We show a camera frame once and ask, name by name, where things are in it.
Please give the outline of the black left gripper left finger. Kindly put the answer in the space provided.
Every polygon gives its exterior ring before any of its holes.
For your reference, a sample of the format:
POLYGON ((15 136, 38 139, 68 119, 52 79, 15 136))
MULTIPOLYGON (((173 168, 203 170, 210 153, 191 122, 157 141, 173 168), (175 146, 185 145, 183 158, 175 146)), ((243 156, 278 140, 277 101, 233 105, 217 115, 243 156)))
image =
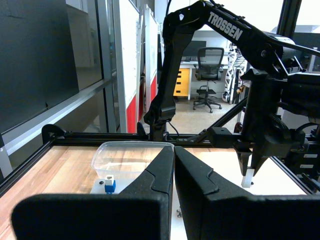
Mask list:
POLYGON ((164 147, 119 194, 38 194, 11 214, 19 240, 168 240, 175 156, 164 147))

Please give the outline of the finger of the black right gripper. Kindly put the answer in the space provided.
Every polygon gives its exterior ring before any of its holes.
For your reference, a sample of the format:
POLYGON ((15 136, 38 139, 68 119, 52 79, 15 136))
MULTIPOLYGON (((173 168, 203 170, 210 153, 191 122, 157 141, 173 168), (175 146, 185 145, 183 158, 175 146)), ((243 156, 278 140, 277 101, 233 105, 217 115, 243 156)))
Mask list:
POLYGON ((254 169, 254 173, 257 173, 264 162, 268 159, 268 156, 262 155, 257 149, 253 149, 251 157, 251 168, 254 169))
POLYGON ((248 147, 236 147, 235 151, 241 174, 245 176, 247 174, 249 157, 252 155, 252 151, 248 147))

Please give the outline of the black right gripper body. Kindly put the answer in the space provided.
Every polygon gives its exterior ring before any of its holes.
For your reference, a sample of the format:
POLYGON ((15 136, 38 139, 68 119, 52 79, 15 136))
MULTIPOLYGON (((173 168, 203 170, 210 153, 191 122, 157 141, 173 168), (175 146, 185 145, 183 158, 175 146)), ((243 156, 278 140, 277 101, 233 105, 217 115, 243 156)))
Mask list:
POLYGON ((309 142, 306 134, 302 130, 289 129, 277 116, 286 82, 259 71, 248 71, 243 78, 251 84, 241 132, 233 134, 211 126, 207 129, 211 145, 218 148, 252 147, 264 156, 281 158, 291 152, 307 152, 309 142))

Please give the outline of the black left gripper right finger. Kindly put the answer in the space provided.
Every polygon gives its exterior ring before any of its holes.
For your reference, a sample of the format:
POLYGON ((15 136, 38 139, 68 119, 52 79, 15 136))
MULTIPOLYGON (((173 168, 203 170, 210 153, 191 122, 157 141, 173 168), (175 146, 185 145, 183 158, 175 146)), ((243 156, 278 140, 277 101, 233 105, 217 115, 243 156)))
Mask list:
POLYGON ((190 240, 317 240, 317 195, 254 195, 177 146, 175 185, 190 240))

